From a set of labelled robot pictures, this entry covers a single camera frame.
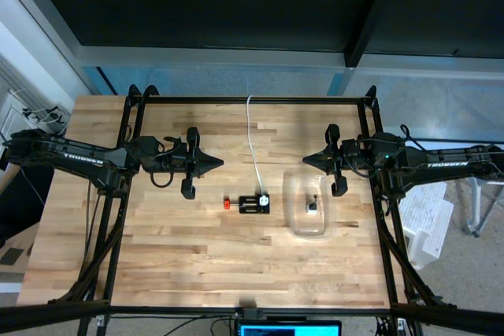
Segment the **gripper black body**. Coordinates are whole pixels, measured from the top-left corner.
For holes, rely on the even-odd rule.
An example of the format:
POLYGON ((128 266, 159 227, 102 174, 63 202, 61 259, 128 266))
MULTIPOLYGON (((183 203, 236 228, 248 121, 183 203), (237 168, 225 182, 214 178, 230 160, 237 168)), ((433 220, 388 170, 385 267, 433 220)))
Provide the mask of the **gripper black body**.
POLYGON ((325 173, 332 175, 334 178, 334 183, 331 186, 333 197, 342 197, 348 191, 347 178, 343 176, 342 171, 350 169, 350 163, 344 149, 349 144, 342 142, 339 145, 339 139, 339 126, 337 124, 329 124, 325 132, 326 150, 328 152, 325 173))
POLYGON ((197 176, 197 152, 200 142, 200 134, 196 127, 187 129, 186 140, 185 143, 180 143, 175 149, 172 154, 171 164, 174 173, 185 174, 185 178, 181 182, 181 194, 185 199, 194 199, 196 189, 193 185, 193 179, 197 176))

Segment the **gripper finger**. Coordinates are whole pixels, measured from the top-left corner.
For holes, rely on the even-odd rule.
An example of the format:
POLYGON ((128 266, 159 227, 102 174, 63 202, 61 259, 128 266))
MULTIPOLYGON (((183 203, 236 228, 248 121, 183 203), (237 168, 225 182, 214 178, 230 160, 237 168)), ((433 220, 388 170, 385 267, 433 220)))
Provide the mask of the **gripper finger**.
POLYGON ((310 167, 323 171, 325 175, 333 174, 332 160, 322 160, 322 161, 303 160, 302 162, 309 165, 310 167))
POLYGON ((196 157, 200 163, 223 163, 224 161, 220 158, 213 157, 207 153, 202 152, 200 149, 196 151, 196 157))
POLYGON ((223 166, 223 162, 202 162, 198 164, 198 167, 196 168, 196 175, 197 177, 201 177, 205 175, 207 172, 212 171, 216 168, 219 168, 223 166))
POLYGON ((332 159, 332 148, 329 145, 318 152, 302 158, 304 161, 326 161, 332 159))

